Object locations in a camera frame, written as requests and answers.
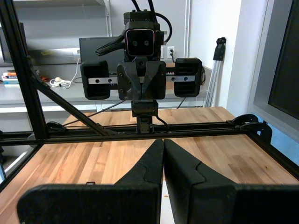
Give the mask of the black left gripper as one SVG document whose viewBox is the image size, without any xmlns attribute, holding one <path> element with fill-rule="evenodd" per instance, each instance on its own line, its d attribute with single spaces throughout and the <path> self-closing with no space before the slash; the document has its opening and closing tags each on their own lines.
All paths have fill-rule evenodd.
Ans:
<svg viewBox="0 0 299 224">
<path fill-rule="evenodd" d="M 119 63 L 110 73 L 107 61 L 83 63 L 81 75 L 87 99 L 108 99 L 117 90 L 120 100 L 164 99 L 167 83 L 173 83 L 176 97 L 196 97 L 200 91 L 202 62 L 198 58 L 178 58 L 173 68 L 163 61 L 137 57 Z"/>
</svg>

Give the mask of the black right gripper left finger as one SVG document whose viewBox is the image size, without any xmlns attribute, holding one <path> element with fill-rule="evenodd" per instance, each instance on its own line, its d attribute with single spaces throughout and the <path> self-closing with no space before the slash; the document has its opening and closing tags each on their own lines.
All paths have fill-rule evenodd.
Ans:
<svg viewBox="0 0 299 224">
<path fill-rule="evenodd" d="M 155 140 L 115 184 L 45 184 L 17 203 L 22 224 L 157 224 L 160 222 L 164 143 Z"/>
</svg>

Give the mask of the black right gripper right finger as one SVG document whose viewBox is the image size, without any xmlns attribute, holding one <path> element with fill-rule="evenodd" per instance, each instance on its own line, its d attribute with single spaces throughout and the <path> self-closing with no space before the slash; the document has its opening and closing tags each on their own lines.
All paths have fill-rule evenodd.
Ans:
<svg viewBox="0 0 299 224">
<path fill-rule="evenodd" d="M 238 184 L 172 140 L 164 173 L 177 224 L 296 224 L 298 185 Z"/>
</svg>

